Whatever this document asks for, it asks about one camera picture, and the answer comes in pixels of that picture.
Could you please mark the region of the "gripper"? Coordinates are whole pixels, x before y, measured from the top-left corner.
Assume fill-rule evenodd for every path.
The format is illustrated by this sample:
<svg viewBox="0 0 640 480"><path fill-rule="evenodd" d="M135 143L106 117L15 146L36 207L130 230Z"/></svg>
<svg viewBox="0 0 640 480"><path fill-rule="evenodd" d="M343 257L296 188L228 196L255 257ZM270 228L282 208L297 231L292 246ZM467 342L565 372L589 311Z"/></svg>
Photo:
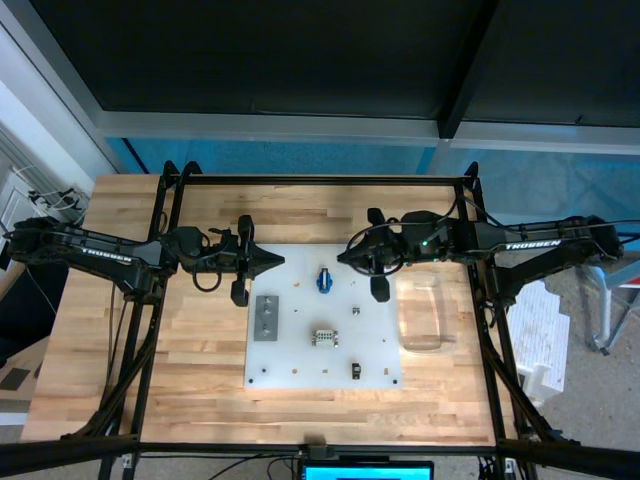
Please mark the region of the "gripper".
<svg viewBox="0 0 640 480"><path fill-rule="evenodd" d="M370 275L370 289L379 303L390 300L390 284L387 277L402 268L405 245L400 227L391 227L395 219L387 221L380 209L368 209L367 220L372 228L368 242L347 246L337 256L338 262L347 265L360 275Z"/></svg>
<svg viewBox="0 0 640 480"><path fill-rule="evenodd" d="M249 278L250 247L254 239L254 223L251 216L239 217L236 234L226 229L222 230L220 235L220 245L215 248L216 255L213 260L214 272L219 277L223 274L236 275L236 279L231 283L231 300L237 307L247 307L249 292L246 289L246 280ZM255 244L252 245L252 259L258 261L252 266L253 277L285 263L283 256Z"/></svg>

